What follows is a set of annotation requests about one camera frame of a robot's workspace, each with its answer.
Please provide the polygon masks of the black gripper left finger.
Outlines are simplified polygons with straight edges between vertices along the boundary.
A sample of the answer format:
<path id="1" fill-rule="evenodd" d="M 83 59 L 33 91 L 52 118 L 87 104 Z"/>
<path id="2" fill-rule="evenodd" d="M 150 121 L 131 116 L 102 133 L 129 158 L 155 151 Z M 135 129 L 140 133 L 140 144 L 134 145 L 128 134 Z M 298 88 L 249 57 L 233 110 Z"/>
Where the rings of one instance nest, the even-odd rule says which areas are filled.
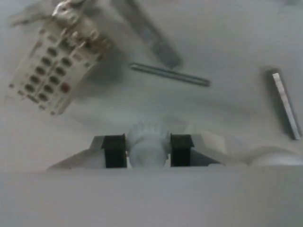
<path id="1" fill-rule="evenodd" d="M 52 166 L 49 170 L 126 168 L 124 134 L 95 136 L 88 149 L 80 151 Z"/>

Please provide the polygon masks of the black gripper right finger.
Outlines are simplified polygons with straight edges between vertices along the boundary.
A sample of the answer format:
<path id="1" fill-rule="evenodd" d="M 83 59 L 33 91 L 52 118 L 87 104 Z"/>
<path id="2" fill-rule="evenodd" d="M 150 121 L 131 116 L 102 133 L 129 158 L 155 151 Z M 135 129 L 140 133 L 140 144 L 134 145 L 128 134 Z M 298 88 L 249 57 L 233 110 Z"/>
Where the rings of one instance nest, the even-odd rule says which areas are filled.
<path id="1" fill-rule="evenodd" d="M 224 157 L 205 144 L 198 134 L 171 134 L 170 161 L 172 167 L 209 166 L 224 164 Z"/>

